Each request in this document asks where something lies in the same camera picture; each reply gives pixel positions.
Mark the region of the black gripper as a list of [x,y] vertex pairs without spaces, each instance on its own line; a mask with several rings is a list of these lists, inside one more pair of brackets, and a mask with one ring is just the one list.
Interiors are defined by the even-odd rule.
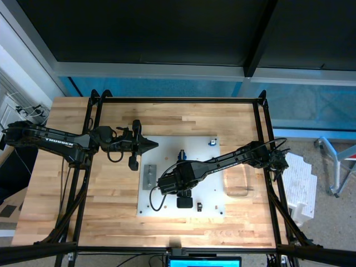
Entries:
[[[139,135],[141,133],[141,122],[140,120],[133,120],[132,130],[130,131],[128,127],[123,129],[123,138],[121,142],[121,148],[123,152],[131,152],[131,156],[128,158],[128,166],[131,170],[138,170],[139,163],[137,157],[139,155]],[[158,143],[149,140],[143,136],[140,136],[140,154],[144,154],[152,149],[158,147]]]
[[176,206],[178,209],[191,209],[193,207],[191,190],[180,191],[177,193]]

